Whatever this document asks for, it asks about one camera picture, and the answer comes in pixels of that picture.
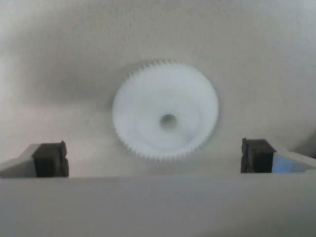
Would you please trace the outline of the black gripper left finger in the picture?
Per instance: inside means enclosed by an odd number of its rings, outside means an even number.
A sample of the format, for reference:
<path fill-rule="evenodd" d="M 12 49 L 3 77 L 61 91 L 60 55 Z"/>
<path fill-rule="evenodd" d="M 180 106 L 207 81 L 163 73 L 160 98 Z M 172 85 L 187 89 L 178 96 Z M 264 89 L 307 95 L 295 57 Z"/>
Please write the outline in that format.
<path fill-rule="evenodd" d="M 20 156 L 0 163 L 1 178 L 69 177 L 64 141 L 29 145 Z"/>

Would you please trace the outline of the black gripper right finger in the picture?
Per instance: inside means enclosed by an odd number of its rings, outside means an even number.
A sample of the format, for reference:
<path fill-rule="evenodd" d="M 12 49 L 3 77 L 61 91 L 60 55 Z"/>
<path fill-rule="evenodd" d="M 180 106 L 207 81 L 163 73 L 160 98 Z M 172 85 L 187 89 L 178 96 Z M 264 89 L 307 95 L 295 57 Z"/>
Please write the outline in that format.
<path fill-rule="evenodd" d="M 242 139 L 241 173 L 303 173 L 315 171 L 316 160 L 291 152 L 266 139 Z"/>

